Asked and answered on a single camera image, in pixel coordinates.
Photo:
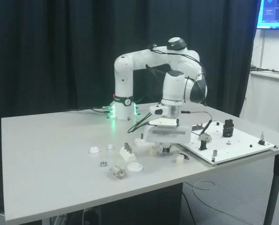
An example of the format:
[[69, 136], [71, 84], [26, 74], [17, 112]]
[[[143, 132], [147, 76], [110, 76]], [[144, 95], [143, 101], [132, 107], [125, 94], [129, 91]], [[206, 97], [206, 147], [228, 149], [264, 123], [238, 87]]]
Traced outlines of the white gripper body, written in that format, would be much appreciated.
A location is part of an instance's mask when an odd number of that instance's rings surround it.
[[148, 126], [144, 130], [143, 139], [148, 143], [185, 144], [191, 140], [191, 128], [187, 126], [173, 128]]

